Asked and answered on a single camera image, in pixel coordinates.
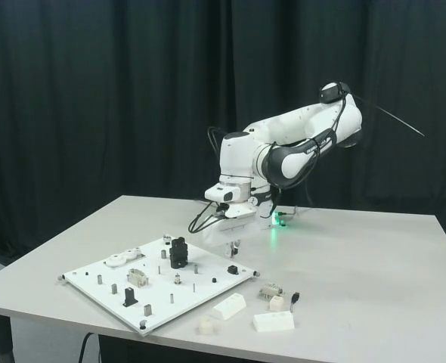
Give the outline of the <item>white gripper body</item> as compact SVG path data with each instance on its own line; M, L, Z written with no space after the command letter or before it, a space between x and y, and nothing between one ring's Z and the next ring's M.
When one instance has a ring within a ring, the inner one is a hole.
M271 227L271 218L223 219L203 231L203 244L208 247L217 247L239 240L247 240Z

